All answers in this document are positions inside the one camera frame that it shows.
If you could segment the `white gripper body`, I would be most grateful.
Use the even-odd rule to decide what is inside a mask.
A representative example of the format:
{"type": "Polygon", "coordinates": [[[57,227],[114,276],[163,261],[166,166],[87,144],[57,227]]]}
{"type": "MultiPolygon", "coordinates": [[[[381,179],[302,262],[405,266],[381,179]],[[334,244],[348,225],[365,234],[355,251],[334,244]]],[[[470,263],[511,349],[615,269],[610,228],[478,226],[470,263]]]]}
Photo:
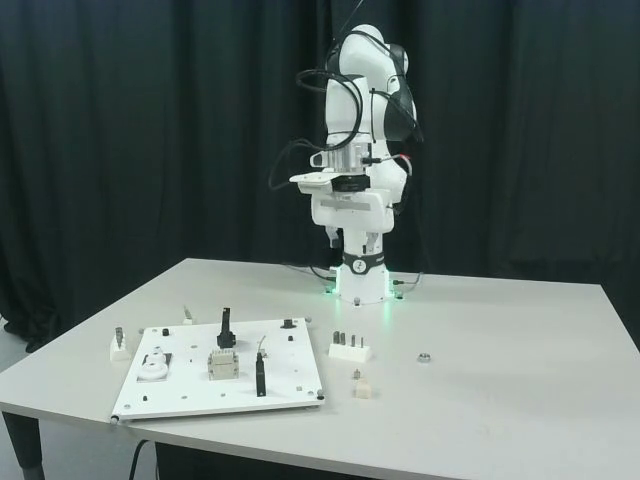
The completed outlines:
{"type": "Polygon", "coordinates": [[[372,233],[394,228],[394,212],[386,191],[313,194],[312,219],[316,225],[372,233]]]}

